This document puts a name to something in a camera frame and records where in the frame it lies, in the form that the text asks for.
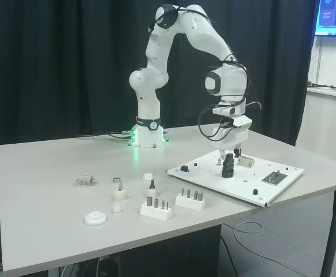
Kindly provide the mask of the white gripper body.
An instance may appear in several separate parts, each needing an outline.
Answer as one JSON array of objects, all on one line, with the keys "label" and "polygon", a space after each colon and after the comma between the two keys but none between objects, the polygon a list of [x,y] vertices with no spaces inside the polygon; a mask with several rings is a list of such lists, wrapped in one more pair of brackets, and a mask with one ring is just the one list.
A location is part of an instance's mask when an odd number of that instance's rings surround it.
[{"label": "white gripper body", "polygon": [[241,149],[248,138],[248,128],[220,128],[218,133],[210,138],[212,146],[220,152]]}]

